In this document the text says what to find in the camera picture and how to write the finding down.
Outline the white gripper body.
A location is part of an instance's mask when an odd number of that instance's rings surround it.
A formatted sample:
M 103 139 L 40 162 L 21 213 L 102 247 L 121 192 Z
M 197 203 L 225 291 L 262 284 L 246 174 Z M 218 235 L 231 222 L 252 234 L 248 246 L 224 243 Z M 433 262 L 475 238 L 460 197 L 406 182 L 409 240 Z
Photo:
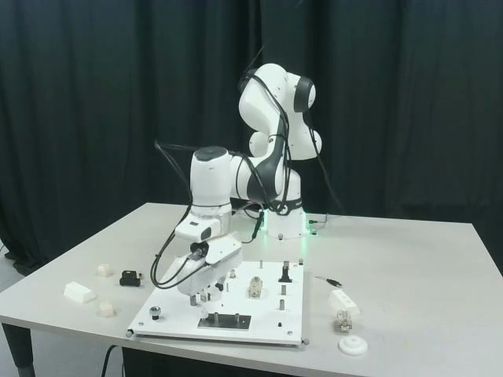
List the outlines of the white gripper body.
M 223 285 L 229 272 L 242 261 L 242 253 L 232 254 L 214 265 L 209 265 L 204 258 L 191 258 L 177 275 L 176 288 L 184 295 L 194 296 L 208 287 Z

